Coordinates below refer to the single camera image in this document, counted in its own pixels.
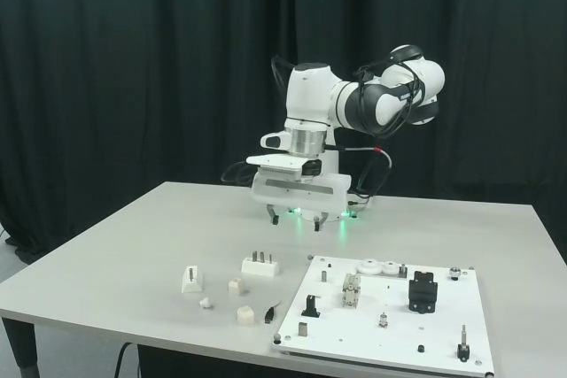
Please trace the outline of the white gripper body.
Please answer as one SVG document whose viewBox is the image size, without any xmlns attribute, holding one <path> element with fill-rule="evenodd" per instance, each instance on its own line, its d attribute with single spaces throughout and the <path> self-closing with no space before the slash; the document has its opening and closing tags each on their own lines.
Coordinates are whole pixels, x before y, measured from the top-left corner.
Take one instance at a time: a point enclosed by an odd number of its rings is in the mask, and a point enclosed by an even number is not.
<svg viewBox="0 0 567 378">
<path fill-rule="evenodd" d="M 261 204 L 339 215 L 347 208 L 351 181 L 346 174 L 322 174 L 299 181 L 256 174 L 252 198 Z"/>
</svg>

